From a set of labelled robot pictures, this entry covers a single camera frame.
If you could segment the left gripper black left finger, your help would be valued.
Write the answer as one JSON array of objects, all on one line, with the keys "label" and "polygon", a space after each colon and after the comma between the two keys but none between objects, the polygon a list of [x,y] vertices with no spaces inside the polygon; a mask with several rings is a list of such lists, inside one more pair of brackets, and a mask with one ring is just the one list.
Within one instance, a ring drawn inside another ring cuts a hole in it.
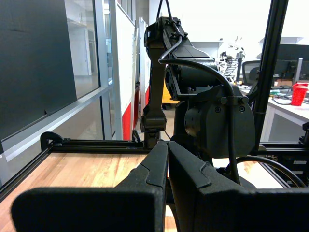
[{"label": "left gripper black left finger", "polygon": [[168,146],[159,142],[114,188],[34,188],[13,202],[18,232],[162,232]]}]

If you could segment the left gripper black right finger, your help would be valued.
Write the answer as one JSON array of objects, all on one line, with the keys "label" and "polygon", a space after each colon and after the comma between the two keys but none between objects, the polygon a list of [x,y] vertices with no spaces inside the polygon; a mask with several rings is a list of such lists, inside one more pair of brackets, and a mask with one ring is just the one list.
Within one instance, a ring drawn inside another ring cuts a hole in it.
[{"label": "left gripper black right finger", "polygon": [[182,232],[306,232],[307,188],[247,189],[176,142],[169,179]]}]

